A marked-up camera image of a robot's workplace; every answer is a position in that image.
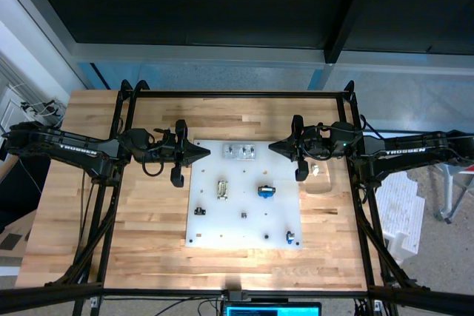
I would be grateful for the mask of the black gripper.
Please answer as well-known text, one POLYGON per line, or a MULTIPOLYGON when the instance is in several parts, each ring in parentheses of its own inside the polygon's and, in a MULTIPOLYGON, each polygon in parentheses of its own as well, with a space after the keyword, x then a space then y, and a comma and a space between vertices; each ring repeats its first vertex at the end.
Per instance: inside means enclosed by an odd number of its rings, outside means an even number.
POLYGON ((302 182, 310 172, 306 158, 327 161, 331 158, 330 149, 323 142, 318 128, 305 127, 300 115, 293 116, 291 128, 292 134, 289 137, 271 143, 268 148, 292 162, 296 161, 295 177, 298 182, 302 182))
POLYGON ((175 133, 169 134, 168 144, 161 151, 163 164, 174 164, 170 171, 170 181, 174 187, 184 186, 182 167, 189 167, 194 162, 210 155, 210 150, 193 144, 187 139, 187 125, 185 120, 179 119, 175 125, 175 133))

